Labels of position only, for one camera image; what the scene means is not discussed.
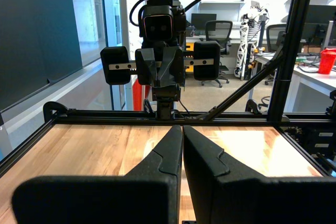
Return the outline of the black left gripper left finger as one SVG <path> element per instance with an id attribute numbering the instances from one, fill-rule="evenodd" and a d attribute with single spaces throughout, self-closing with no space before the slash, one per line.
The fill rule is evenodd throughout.
<path id="1" fill-rule="evenodd" d="M 12 195 L 18 223 L 177 223 L 182 129 L 175 125 L 124 176 L 39 176 Z"/>

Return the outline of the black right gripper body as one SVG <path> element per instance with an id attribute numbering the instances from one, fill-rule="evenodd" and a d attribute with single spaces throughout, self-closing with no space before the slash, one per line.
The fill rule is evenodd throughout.
<path id="1" fill-rule="evenodd" d="M 160 69 L 163 50 L 165 47 L 154 50 L 157 72 Z M 220 45 L 215 41 L 201 41 L 194 44 L 193 51 L 184 51 L 185 67 L 194 68 L 196 80 L 215 80 L 219 75 Z M 100 52 L 103 72 L 106 83 L 109 85 L 127 84 L 131 81 L 132 75 L 137 75 L 135 60 L 128 57 L 126 47 L 106 47 Z"/>

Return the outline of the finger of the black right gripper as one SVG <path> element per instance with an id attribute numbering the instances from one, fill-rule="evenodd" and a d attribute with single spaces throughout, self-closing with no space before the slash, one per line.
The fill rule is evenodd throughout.
<path id="1" fill-rule="evenodd" d="M 135 63 L 139 84 L 156 87 L 158 72 L 153 48 L 137 49 Z"/>
<path id="2" fill-rule="evenodd" d="M 165 47 L 160 69 L 157 73 L 158 87 L 167 87 L 184 82 L 184 56 L 179 46 Z"/>

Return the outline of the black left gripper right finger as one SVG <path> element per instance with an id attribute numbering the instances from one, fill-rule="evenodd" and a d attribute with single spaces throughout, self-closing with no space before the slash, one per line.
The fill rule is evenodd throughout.
<path id="1" fill-rule="evenodd" d="M 197 223 L 335 223 L 333 177 L 266 177 L 191 126 L 183 133 Z"/>

